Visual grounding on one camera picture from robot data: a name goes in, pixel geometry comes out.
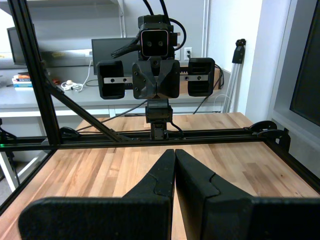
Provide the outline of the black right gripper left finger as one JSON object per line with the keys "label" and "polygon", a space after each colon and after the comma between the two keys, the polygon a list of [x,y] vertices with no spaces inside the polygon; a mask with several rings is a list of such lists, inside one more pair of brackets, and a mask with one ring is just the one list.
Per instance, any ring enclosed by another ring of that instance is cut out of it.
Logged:
{"label": "black right gripper left finger", "polygon": [[123,197],[46,197],[19,215],[23,240],[169,240],[175,151],[166,150]]}

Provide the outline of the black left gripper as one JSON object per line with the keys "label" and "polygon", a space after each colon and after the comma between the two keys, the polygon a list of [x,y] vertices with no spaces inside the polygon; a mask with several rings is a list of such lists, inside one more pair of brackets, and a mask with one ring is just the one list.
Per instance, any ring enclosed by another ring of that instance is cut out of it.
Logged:
{"label": "black left gripper", "polygon": [[214,90],[215,61],[212,58],[191,58],[187,67],[177,60],[152,57],[132,65],[132,75],[125,76],[123,63],[101,61],[97,64],[98,87],[103,99],[122,99],[131,89],[135,99],[175,99],[180,84],[187,83],[191,97],[208,97]]}

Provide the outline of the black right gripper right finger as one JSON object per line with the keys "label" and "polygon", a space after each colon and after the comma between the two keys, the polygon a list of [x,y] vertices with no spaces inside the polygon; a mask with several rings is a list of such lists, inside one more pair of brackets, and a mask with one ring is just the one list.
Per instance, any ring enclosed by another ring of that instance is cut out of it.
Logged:
{"label": "black right gripper right finger", "polygon": [[318,198],[255,197],[182,149],[176,189],[189,240],[316,240]]}

